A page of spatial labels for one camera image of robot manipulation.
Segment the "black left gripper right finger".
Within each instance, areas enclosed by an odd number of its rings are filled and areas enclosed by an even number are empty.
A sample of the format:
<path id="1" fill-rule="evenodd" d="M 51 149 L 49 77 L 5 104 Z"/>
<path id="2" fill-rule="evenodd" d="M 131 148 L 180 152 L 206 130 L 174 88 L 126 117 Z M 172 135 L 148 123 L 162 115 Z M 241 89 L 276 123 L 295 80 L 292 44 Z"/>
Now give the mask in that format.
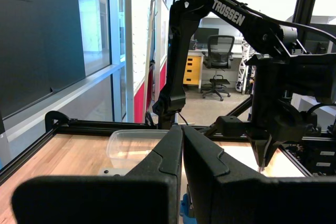
<path id="1" fill-rule="evenodd" d="M 266 177 L 190 126 L 183 159 L 198 223 L 335 223 L 334 177 Z"/>

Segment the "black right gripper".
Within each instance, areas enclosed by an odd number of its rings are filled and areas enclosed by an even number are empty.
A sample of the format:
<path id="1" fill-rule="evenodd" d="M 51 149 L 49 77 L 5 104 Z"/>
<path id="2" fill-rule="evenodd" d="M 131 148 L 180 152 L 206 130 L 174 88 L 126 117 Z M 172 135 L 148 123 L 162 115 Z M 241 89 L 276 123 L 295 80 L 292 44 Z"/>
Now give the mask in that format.
<path id="1" fill-rule="evenodd" d="M 310 110 L 300 112 L 284 100 L 260 101 L 252 97 L 243 106 L 251 107 L 248 121 L 241 121 L 235 113 L 219 116 L 216 131 L 225 138 L 245 136 L 259 167 L 269 165 L 282 143 L 299 142 L 304 136 L 320 135 L 316 113 Z"/>

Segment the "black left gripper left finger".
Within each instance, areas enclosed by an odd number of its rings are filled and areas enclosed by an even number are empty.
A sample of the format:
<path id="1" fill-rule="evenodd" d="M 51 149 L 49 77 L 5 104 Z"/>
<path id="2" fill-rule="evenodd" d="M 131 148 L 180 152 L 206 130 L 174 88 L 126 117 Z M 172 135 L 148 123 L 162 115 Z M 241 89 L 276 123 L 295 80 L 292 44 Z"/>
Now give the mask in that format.
<path id="1" fill-rule="evenodd" d="M 182 129 L 124 176 L 40 176 L 12 195 L 18 223 L 178 223 Z"/>

